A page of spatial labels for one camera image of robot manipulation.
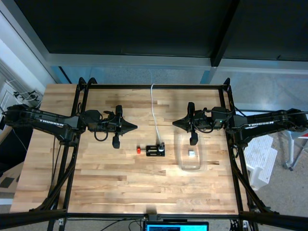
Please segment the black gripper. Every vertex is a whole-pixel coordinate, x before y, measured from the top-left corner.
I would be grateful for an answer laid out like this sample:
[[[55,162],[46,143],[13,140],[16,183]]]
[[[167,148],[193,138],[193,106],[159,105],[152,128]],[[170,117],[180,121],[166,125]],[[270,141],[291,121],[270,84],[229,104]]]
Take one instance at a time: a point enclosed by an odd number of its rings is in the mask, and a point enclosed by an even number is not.
[[[198,143],[198,134],[196,130],[204,134],[211,133],[212,124],[204,111],[195,110],[195,104],[193,102],[188,103],[187,112],[188,114],[184,118],[173,121],[172,125],[187,133],[190,132],[190,145],[196,145]]]
[[[123,115],[123,110],[121,105],[117,105],[115,108],[115,112],[112,111],[104,111],[105,114],[108,115],[107,119],[104,121],[104,126],[106,131],[113,132],[114,137],[112,140],[112,146],[115,149],[120,148],[120,140],[119,135],[124,134],[136,130],[138,127],[130,122],[127,122]]]

